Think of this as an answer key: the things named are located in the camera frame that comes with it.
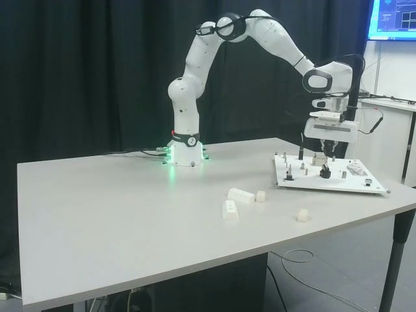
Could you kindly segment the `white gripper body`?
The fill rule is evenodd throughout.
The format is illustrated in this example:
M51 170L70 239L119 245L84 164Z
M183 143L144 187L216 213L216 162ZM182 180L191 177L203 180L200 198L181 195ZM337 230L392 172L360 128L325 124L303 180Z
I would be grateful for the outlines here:
M319 140L354 143L358 137L358 123L351 121L333 123L310 118L306 122L304 135Z

